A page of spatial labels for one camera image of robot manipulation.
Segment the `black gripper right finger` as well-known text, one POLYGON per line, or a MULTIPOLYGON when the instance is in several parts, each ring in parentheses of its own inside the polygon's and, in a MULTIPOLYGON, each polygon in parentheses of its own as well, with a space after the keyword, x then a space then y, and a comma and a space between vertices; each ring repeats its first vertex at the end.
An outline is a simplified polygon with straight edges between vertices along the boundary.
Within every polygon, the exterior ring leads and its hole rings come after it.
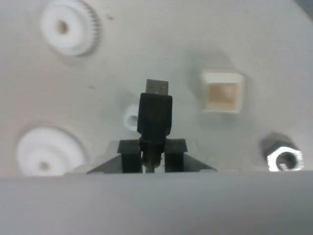
POLYGON ((217 172, 217 169, 189 154, 192 143, 186 139, 167 139, 164 148, 165 173, 217 172))

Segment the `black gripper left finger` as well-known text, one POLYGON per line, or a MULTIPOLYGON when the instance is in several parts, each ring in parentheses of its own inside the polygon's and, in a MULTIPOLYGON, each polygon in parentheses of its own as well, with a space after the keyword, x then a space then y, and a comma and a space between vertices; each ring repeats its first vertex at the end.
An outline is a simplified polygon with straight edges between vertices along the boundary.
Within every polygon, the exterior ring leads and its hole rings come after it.
POLYGON ((142 173, 139 140, 119 140, 108 143, 106 152, 91 162, 78 166, 70 174, 142 173))

